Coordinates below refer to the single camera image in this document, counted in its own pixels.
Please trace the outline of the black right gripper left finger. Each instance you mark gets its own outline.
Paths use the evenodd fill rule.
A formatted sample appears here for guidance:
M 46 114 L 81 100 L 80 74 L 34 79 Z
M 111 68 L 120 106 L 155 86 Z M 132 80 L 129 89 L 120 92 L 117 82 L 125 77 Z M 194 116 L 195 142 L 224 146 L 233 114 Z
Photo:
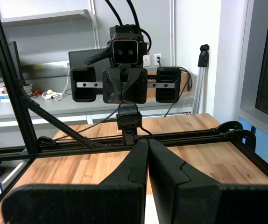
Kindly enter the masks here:
M 142 224 L 148 141 L 140 140 L 99 184 L 23 185 L 3 200 L 6 224 Z

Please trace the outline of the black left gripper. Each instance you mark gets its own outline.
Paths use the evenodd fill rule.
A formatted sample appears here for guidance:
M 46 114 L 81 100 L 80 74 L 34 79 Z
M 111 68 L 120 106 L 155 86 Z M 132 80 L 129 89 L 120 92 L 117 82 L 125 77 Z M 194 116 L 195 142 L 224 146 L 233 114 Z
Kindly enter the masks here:
M 154 75 L 144 68 L 107 68 L 100 81 L 96 80 L 94 67 L 72 68 L 70 74 L 76 102 L 93 102 L 97 94 L 102 94 L 106 104 L 144 104 L 148 89 L 155 90 L 158 103 L 179 100 L 181 70 L 177 67 L 159 67 Z

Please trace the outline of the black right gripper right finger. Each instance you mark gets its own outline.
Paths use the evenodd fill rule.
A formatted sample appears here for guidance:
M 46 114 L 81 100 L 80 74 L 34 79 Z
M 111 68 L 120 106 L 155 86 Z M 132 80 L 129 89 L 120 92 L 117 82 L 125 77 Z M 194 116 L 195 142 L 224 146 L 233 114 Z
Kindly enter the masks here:
M 160 142 L 149 144 L 149 177 L 162 224 L 268 224 L 268 185 L 222 184 Z

